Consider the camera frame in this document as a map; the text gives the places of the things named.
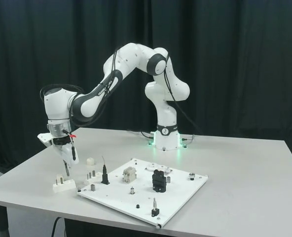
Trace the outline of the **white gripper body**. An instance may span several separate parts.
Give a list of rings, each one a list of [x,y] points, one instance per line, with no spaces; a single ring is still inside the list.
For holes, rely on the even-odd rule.
[[[79,163],[77,150],[72,144],[52,145],[52,147],[67,165],[76,165]]]

